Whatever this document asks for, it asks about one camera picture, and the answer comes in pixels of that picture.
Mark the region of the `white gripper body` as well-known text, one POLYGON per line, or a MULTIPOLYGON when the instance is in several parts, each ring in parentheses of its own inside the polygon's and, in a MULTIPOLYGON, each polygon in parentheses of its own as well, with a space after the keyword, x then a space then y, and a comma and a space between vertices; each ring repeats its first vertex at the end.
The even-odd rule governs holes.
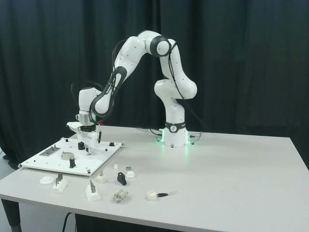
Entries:
POLYGON ((86 132, 82 130, 78 130, 77 139, 79 142, 83 142, 85 147, 87 148, 98 148, 98 133, 95 131, 86 132))

